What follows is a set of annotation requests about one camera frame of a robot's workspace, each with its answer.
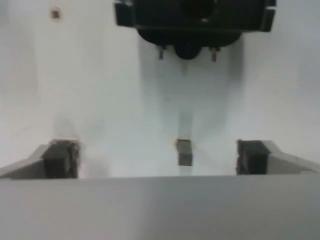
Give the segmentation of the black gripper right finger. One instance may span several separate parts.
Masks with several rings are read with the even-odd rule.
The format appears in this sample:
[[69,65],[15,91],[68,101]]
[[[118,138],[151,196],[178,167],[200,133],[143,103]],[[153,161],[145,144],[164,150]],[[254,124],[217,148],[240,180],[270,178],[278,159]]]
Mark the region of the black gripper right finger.
[[237,175],[319,174],[316,162],[283,152],[271,140],[237,141]]

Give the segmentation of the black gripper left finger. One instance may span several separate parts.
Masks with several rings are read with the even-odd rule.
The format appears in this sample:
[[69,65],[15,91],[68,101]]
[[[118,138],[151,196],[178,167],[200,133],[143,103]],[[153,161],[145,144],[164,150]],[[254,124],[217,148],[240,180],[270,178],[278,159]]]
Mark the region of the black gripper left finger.
[[81,143],[75,139],[53,139],[39,145],[26,159],[0,169],[2,179],[77,179],[81,165]]

